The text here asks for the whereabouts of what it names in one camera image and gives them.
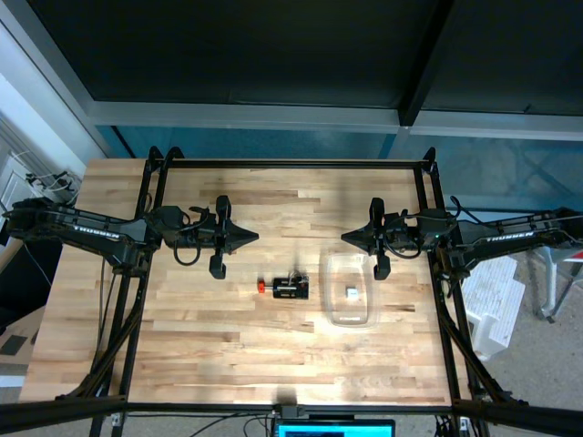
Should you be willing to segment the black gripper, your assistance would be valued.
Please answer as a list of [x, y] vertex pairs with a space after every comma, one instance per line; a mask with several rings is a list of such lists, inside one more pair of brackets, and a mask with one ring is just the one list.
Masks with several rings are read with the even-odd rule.
[[[408, 210], [401, 213], [389, 214], [389, 218], [384, 213], [384, 201], [381, 198], [373, 198], [369, 208], [370, 221], [358, 229], [345, 232], [341, 240], [365, 252], [371, 252], [377, 259], [377, 265], [373, 269], [375, 279], [387, 279], [391, 273], [391, 262], [385, 255], [388, 250], [400, 259], [416, 259], [421, 255], [421, 246], [409, 235], [406, 229], [405, 220], [412, 216]], [[404, 250], [412, 251], [413, 255], [405, 255], [393, 246], [390, 235], [395, 232], [404, 236], [406, 246]]]
[[192, 261], [182, 261], [183, 266], [192, 266], [199, 260], [203, 249], [213, 249], [210, 257], [209, 271], [214, 279], [226, 277], [226, 266], [223, 254], [232, 253], [237, 249], [259, 239], [259, 234], [234, 224], [230, 219], [231, 203], [227, 196], [218, 196], [215, 213], [209, 208], [190, 207], [190, 211], [199, 214], [199, 219], [181, 229], [181, 247], [195, 249], [196, 256]]

